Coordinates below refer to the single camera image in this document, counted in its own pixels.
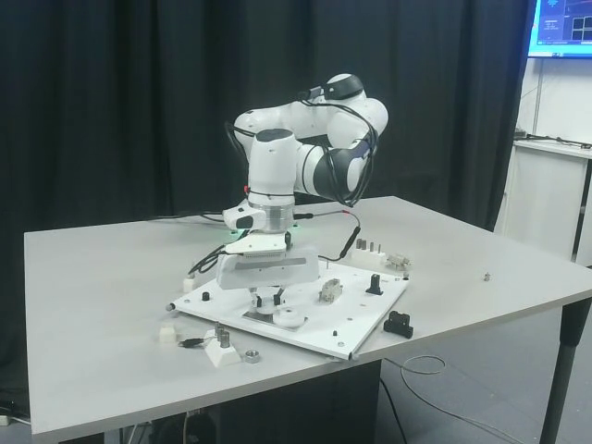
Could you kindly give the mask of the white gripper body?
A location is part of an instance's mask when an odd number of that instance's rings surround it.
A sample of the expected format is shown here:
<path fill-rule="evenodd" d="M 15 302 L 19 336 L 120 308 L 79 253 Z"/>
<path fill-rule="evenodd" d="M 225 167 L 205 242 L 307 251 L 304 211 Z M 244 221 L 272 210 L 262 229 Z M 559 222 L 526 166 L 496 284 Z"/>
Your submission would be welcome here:
<path fill-rule="evenodd" d="M 216 262 L 216 283 L 222 290 L 287 288 L 318 278 L 315 247 L 224 252 Z"/>

